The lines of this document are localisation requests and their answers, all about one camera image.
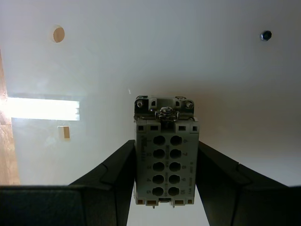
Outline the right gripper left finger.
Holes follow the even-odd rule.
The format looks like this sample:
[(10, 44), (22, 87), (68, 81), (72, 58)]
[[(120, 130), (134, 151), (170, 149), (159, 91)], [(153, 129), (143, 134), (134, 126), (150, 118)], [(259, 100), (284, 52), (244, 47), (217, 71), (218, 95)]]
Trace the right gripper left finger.
[(134, 140), (68, 186), (1, 186), (2, 226), (125, 226), (136, 176)]

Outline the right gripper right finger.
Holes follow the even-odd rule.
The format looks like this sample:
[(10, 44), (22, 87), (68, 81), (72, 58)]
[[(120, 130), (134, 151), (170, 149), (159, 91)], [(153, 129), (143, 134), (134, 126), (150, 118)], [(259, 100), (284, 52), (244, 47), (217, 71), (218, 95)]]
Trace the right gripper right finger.
[(300, 186), (285, 186), (202, 142), (196, 186), (211, 226), (301, 224)]

